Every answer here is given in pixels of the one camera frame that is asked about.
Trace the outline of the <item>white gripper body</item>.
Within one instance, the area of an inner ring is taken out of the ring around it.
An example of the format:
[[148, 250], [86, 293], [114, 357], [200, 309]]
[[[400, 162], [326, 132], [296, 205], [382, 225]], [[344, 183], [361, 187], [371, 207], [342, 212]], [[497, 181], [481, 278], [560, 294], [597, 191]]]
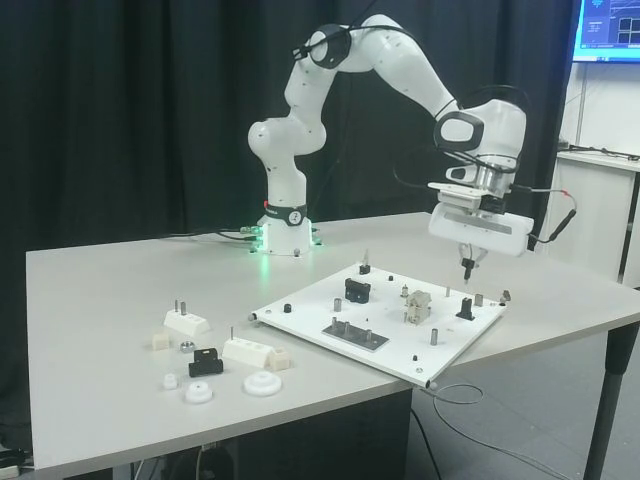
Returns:
[[532, 219], [510, 213], [478, 216], [438, 203], [431, 214], [429, 232], [458, 244], [517, 257], [527, 248]]

